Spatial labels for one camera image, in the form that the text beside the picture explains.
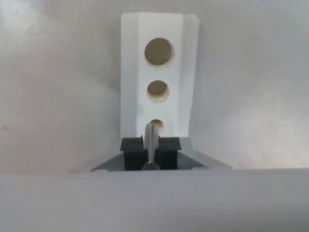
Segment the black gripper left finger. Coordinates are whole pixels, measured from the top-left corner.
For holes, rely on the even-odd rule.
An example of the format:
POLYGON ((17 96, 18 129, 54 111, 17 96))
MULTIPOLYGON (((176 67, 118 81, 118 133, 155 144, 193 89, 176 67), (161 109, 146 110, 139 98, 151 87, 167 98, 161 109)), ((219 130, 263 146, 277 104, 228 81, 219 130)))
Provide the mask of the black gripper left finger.
POLYGON ((113 157, 94 166, 91 171, 140 171, 144 163, 142 136, 122 138, 119 148, 116 153, 114 153, 113 157))

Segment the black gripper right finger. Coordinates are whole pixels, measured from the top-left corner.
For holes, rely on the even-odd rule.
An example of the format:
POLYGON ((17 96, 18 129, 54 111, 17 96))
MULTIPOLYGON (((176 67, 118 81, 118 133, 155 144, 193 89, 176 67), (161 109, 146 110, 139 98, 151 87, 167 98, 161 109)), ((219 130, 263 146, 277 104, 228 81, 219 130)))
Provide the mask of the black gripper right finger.
POLYGON ((157 163, 161 170, 232 169, 193 148, 189 137, 160 137, 157 163))

